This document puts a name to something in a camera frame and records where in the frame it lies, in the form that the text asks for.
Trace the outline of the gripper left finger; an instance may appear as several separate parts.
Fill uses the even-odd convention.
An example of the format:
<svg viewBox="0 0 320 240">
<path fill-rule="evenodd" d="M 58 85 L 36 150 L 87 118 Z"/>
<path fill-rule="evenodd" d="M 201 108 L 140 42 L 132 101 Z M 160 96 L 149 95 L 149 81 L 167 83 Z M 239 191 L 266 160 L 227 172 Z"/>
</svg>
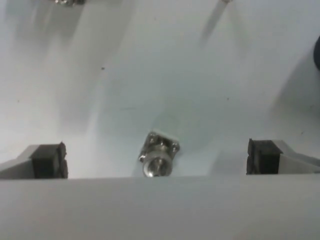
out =
<svg viewBox="0 0 320 240">
<path fill-rule="evenodd" d="M 67 179 L 67 147 L 55 144 L 29 145 L 19 156 L 0 164 L 1 179 Z"/>
</svg>

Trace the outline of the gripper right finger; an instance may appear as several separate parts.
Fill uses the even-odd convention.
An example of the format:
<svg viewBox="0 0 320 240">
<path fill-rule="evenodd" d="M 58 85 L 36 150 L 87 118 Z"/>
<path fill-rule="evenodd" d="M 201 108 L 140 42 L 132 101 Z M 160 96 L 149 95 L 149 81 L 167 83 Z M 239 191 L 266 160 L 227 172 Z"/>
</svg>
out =
<svg viewBox="0 0 320 240">
<path fill-rule="evenodd" d="M 250 139 L 247 175 L 319 174 L 320 160 L 294 151 L 283 140 Z"/>
</svg>

